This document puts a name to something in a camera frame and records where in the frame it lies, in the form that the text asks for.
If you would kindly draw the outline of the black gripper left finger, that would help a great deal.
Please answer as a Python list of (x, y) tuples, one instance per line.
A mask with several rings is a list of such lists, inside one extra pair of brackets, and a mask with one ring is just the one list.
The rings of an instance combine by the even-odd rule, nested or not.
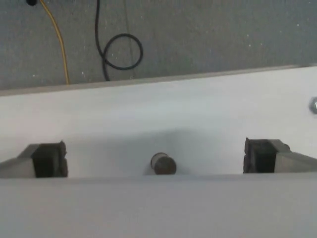
[(68, 164), (66, 144), (28, 145), (17, 157), (0, 163), (2, 179), (66, 178)]

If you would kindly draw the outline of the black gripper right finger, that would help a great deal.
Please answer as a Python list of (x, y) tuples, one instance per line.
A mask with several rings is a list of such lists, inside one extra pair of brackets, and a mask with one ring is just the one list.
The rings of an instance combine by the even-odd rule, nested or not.
[(291, 151), (279, 139), (245, 141), (243, 173), (308, 173), (317, 171), (316, 158)]

